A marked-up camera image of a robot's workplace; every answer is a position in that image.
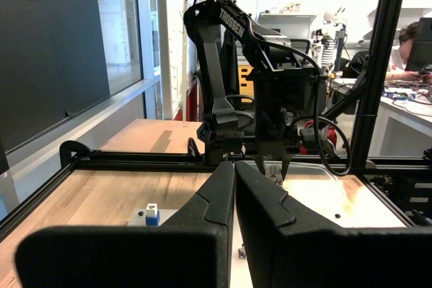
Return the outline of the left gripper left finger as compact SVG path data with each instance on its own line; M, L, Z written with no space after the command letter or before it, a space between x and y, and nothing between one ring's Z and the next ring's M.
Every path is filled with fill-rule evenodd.
M221 163L158 227L48 227L15 253L23 287L228 287L234 166Z

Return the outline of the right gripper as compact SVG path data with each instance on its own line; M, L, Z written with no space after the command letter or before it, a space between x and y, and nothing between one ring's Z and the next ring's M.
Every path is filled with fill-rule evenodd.
M291 160L300 153L297 127L287 125L285 109L256 109L255 117L256 166L265 175L265 161L270 156L281 159L284 180Z

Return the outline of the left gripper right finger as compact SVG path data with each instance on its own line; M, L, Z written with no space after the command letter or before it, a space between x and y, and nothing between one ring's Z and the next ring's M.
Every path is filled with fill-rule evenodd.
M244 162L236 210L254 287L430 287L431 228L343 228Z

